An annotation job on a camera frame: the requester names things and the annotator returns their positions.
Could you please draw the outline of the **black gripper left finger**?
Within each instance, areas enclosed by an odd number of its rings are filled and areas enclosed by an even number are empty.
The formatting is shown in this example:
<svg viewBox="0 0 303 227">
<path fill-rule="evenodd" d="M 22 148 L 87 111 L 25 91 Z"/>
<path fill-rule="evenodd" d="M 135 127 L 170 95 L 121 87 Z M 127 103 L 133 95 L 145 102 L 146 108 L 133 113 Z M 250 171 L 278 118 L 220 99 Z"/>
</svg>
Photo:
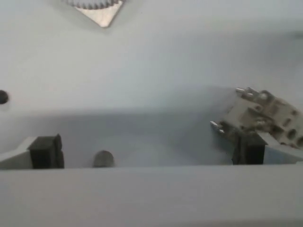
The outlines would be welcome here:
<svg viewBox="0 0 303 227">
<path fill-rule="evenodd" d="M 64 169 L 60 134 L 26 138 L 17 148 L 0 154 L 1 169 Z"/>
</svg>

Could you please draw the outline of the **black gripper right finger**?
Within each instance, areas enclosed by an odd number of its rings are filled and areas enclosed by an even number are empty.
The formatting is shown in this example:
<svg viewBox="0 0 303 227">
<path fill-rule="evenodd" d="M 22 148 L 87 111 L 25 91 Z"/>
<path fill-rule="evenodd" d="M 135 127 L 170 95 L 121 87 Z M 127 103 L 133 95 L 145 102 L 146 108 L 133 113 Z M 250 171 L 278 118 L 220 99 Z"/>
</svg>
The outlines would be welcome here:
<svg viewBox="0 0 303 227">
<path fill-rule="evenodd" d="M 237 133 L 232 163 L 234 165 L 302 164 L 303 151 L 280 144 L 269 133 Z"/>
</svg>

